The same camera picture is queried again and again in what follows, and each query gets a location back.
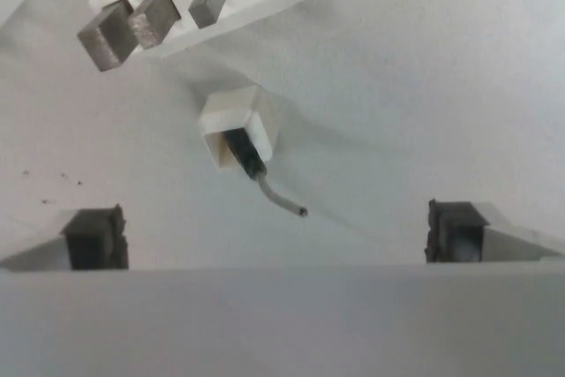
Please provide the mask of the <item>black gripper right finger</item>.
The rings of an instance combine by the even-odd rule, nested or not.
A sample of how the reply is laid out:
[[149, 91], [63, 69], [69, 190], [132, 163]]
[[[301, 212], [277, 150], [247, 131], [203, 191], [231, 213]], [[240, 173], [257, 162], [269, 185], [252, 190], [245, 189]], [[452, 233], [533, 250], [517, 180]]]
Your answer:
[[428, 263], [563, 260], [564, 241], [510, 222], [492, 203], [428, 202]]

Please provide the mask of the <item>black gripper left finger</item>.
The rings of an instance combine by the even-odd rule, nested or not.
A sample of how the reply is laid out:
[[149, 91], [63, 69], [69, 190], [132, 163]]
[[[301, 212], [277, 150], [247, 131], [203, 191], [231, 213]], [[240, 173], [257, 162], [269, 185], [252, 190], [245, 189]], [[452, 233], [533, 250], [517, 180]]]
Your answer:
[[100, 271], [129, 268], [120, 205], [66, 209], [28, 242], [1, 253], [3, 271]]

